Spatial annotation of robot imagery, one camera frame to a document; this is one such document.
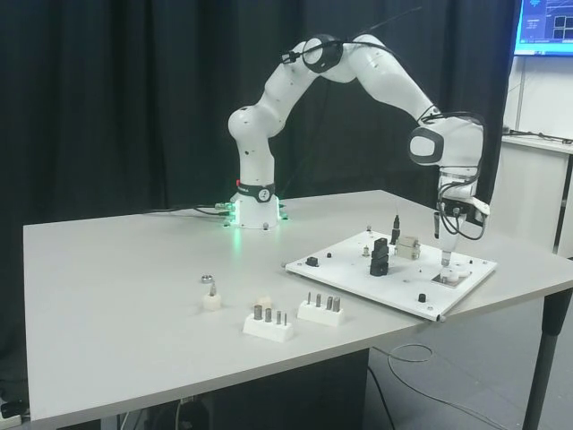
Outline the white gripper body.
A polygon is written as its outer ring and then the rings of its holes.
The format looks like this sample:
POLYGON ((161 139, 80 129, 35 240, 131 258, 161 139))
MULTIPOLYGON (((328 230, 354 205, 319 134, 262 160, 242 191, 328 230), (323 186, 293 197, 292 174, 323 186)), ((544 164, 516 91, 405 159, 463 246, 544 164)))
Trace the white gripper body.
POLYGON ((455 250, 458 242, 458 219, 453 216, 435 214, 435 237, 441 251, 455 250))

